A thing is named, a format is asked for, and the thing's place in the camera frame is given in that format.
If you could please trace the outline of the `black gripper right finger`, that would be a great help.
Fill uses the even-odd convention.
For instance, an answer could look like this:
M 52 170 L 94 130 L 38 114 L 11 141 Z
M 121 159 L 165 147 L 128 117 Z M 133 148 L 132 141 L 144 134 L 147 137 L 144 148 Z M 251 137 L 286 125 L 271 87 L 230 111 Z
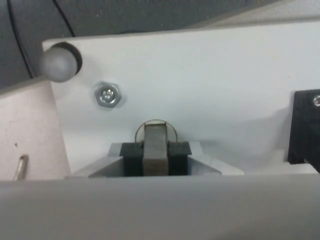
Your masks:
M 198 141 L 168 143 L 170 176 L 243 176 L 245 172 L 224 161 L 204 154 Z

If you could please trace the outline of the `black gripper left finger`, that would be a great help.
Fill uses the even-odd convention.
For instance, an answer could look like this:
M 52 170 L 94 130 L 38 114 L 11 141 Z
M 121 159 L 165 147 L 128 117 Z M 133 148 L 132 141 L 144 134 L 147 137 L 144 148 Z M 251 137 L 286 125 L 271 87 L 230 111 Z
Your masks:
M 143 144 L 112 143 L 108 154 L 72 172 L 69 178 L 143 176 Z

